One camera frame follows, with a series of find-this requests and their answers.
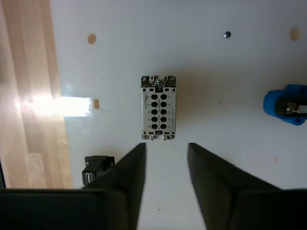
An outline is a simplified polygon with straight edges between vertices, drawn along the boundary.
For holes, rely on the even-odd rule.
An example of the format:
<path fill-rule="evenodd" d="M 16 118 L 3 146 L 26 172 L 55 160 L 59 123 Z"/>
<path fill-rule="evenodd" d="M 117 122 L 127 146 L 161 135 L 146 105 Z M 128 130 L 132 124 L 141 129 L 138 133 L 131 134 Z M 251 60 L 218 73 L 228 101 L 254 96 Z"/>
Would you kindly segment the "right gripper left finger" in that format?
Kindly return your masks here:
<path fill-rule="evenodd" d="M 135 230 L 146 175 L 140 143 L 80 189 L 2 189 L 3 230 Z"/>

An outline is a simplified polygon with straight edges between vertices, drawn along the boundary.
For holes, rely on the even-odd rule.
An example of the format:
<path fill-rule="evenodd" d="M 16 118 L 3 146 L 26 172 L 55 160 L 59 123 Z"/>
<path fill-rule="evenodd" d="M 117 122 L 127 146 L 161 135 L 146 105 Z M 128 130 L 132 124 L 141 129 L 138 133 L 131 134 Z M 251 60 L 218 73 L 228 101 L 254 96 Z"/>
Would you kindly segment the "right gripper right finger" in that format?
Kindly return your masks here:
<path fill-rule="evenodd" d="M 305 230 L 306 189 L 281 189 L 189 143 L 191 182 L 208 230 Z"/>

